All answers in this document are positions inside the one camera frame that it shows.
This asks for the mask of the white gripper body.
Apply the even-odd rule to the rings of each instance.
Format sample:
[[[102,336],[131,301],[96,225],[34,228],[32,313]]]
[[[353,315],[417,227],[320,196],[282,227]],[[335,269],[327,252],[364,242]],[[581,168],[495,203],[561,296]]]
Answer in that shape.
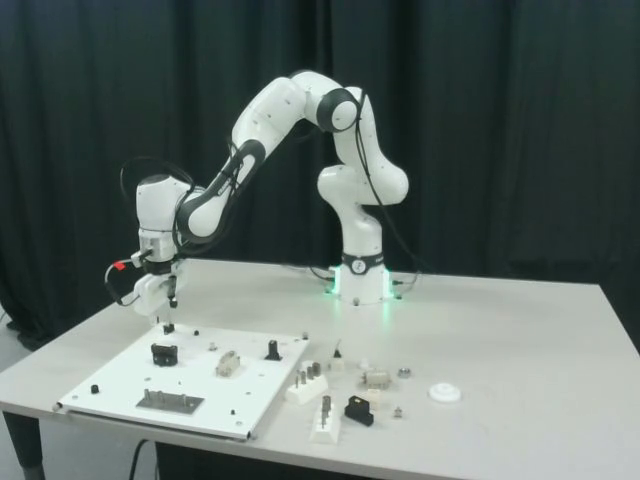
[[[167,292],[174,287],[176,276],[146,274],[134,285],[134,310],[142,316],[155,316],[164,307],[169,307]]]

